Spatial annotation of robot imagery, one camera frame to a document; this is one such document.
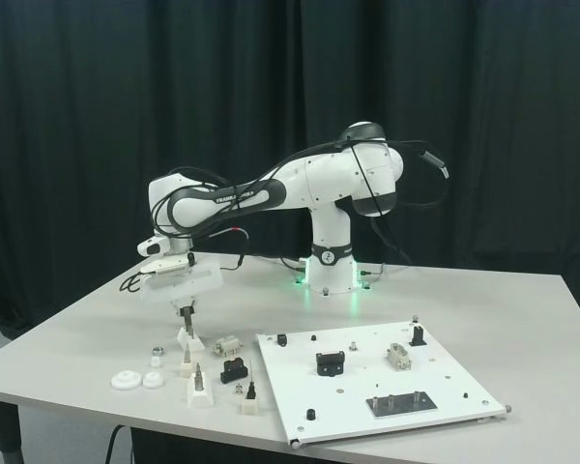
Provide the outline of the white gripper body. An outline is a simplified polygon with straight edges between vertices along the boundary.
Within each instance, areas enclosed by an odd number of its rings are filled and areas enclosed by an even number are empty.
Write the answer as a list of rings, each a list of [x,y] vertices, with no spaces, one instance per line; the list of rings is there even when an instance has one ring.
[[[182,270],[156,272],[144,276],[141,301],[145,304],[182,302],[218,289],[222,284],[218,263],[201,263]]]

